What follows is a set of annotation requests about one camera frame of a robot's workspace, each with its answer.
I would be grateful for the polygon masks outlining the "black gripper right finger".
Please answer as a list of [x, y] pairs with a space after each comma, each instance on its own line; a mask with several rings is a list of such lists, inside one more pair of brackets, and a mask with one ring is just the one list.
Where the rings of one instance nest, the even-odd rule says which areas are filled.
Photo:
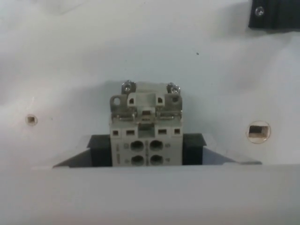
[[190, 133], [183, 136], [183, 165], [261, 165], [262, 162], [236, 151], [217, 152], [208, 148], [203, 134]]

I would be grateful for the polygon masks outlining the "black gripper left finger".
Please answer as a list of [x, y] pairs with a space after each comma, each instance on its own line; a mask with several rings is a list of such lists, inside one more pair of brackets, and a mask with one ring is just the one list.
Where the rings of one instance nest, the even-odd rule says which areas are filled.
[[110, 136], [83, 136], [78, 145], [55, 158], [54, 168], [88, 168], [110, 166]]

